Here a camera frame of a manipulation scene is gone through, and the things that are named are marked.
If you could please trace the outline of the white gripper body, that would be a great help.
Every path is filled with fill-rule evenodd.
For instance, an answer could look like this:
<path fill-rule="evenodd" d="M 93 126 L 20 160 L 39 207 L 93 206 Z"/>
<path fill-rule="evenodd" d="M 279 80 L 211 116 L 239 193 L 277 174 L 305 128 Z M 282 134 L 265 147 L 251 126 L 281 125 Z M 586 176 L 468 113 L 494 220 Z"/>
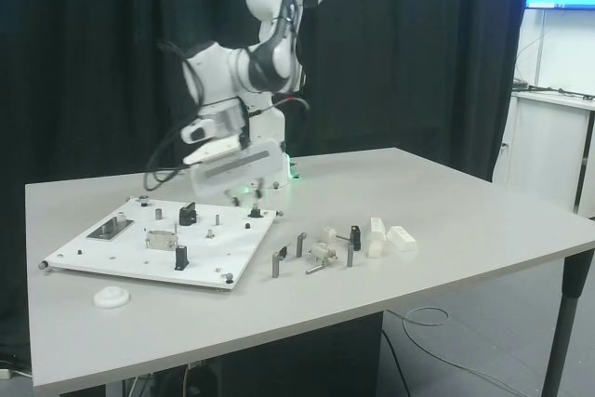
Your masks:
<path fill-rule="evenodd" d="M 204 199 L 282 172 L 287 157 L 274 139 L 242 148 L 238 137 L 208 141 L 189 155 L 192 188 Z"/>

